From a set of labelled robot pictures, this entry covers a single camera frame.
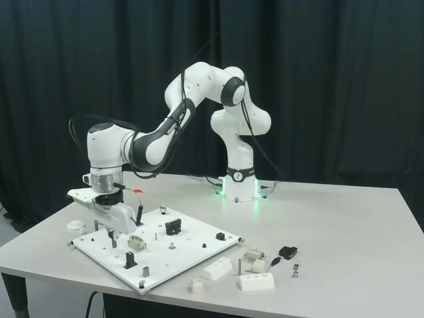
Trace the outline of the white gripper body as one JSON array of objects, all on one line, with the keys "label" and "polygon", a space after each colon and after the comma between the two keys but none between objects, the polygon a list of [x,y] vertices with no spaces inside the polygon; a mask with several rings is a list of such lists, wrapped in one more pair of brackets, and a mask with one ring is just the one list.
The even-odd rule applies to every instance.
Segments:
[{"label": "white gripper body", "polygon": [[115,205],[99,205],[94,203],[89,210],[93,218],[103,224],[108,231],[115,231],[126,235],[136,231],[136,225],[133,221],[134,210],[124,203],[117,203]]}]

